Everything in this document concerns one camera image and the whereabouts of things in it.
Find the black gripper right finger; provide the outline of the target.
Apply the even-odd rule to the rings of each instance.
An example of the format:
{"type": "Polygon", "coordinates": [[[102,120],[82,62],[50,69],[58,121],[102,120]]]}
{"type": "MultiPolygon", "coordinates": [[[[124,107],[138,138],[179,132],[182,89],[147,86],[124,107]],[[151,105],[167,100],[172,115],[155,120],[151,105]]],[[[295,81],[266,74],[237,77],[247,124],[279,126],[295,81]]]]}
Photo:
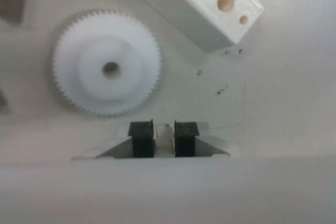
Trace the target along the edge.
{"type": "Polygon", "coordinates": [[[208,122],[174,122],[176,157],[231,156],[225,141],[211,133],[208,122]]]}

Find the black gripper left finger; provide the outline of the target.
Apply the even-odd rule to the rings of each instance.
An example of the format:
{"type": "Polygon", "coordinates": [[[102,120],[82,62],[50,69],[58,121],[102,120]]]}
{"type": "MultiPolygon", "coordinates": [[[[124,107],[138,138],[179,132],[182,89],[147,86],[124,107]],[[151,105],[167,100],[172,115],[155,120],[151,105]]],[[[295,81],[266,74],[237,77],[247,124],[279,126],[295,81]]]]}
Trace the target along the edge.
{"type": "Polygon", "coordinates": [[[104,143],[97,158],[153,158],[154,124],[149,121],[122,123],[116,135],[104,143]]]}

